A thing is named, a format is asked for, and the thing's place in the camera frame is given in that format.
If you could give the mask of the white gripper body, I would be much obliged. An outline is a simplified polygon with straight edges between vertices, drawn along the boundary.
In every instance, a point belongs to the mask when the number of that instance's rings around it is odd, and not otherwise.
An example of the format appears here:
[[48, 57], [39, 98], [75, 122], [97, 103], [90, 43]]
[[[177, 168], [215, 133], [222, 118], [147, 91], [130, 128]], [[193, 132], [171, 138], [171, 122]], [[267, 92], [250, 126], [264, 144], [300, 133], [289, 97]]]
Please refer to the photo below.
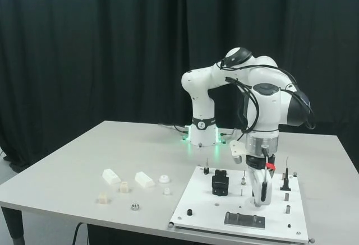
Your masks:
[[269, 171], [248, 167], [247, 175], [251, 182], [255, 205], [270, 205], [273, 190]]

